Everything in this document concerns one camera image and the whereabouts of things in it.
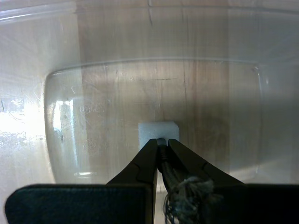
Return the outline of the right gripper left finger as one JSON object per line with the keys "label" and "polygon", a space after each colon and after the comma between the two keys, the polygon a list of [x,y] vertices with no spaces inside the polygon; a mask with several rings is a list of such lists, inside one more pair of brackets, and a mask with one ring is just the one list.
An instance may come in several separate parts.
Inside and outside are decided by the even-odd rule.
{"label": "right gripper left finger", "polygon": [[106,184],[34,184],[5,203],[10,224],[151,224],[154,222],[158,145],[149,140]]}

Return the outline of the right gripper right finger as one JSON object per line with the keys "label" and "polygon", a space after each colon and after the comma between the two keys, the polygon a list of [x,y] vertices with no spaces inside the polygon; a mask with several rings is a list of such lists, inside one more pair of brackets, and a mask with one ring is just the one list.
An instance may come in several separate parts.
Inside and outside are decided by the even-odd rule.
{"label": "right gripper right finger", "polygon": [[245,184],[175,139],[163,141],[167,224],[296,224],[299,187]]}

